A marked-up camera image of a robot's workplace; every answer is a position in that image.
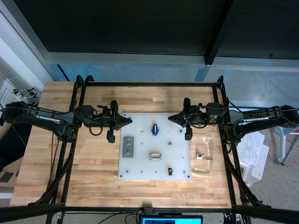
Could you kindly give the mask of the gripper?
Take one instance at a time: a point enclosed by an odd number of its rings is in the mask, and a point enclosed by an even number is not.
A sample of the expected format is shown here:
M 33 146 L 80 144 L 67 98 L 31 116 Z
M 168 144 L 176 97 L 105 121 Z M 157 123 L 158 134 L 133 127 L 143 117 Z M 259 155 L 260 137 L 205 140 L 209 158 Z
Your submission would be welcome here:
M 93 126 L 100 127 L 100 132 L 98 134 L 93 134 L 94 136 L 99 136 L 103 132 L 104 127 L 108 127 L 107 140 L 109 143 L 115 143 L 114 129 L 119 130 L 126 125 L 132 123 L 132 119 L 121 116 L 118 112 L 118 104 L 116 100 L 111 101 L 110 108 L 107 106 L 98 105 L 102 108 L 102 112 L 93 117 Z
M 204 118 L 200 106 L 192 106 L 189 98 L 184 98 L 184 111 L 169 116 L 168 120 L 186 128 L 185 140 L 187 141 L 192 139 L 192 128 L 203 129 L 207 126 L 207 119 Z

